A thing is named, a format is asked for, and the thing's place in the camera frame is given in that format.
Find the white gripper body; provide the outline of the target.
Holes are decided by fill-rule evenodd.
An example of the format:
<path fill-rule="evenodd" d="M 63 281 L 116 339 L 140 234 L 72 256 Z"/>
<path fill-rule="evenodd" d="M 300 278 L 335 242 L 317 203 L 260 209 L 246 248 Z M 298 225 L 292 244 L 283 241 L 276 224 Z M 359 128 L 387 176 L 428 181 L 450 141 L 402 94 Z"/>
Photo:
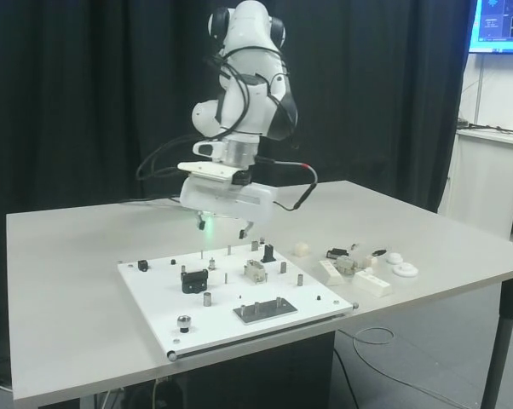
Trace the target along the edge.
<path fill-rule="evenodd" d="M 182 185 L 180 202 L 191 210 L 262 223 L 271 218 L 276 198 L 276 187 L 237 186 L 189 176 Z"/>

